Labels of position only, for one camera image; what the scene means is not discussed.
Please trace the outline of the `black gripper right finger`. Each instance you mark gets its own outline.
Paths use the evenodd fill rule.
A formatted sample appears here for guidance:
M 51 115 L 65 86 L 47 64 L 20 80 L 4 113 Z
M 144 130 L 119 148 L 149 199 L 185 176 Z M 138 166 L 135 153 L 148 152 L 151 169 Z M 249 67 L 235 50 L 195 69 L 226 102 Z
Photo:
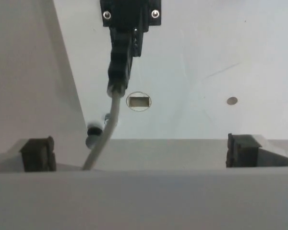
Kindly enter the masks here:
M 228 134 L 226 167 L 288 167 L 288 151 L 261 135 Z

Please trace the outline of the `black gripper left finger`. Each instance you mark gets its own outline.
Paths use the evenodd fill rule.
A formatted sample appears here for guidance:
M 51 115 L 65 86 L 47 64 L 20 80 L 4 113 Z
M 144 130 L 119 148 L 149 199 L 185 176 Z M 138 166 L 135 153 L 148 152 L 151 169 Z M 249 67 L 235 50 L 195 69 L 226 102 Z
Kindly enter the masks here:
M 0 173 L 55 172 L 54 139 L 20 139 L 6 152 L 0 153 Z

